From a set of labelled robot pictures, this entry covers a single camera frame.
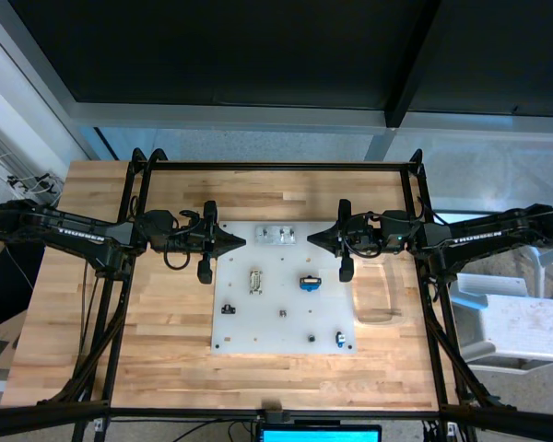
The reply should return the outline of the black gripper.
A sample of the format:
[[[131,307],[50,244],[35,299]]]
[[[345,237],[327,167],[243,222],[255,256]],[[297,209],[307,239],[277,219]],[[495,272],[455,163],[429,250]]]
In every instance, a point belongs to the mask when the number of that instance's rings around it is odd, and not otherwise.
[[[310,244],[334,256],[339,255],[340,244],[340,282],[349,283],[354,276],[353,255],[369,260],[377,258],[382,253],[381,240],[378,239],[375,227],[371,224],[371,221],[376,220],[378,217],[372,212],[353,215],[351,202],[341,199],[338,205],[338,224],[335,223],[323,231],[311,233],[308,236]]]
[[[201,215],[192,213],[188,217],[189,223],[185,229],[186,232],[180,235],[182,250],[186,253],[201,255],[197,264],[197,278],[201,284],[211,284],[213,277],[211,259],[216,242],[218,221],[217,204],[215,201],[207,201]],[[218,227],[218,238],[224,241],[218,245],[218,256],[245,246],[244,238],[229,232],[226,224]]]

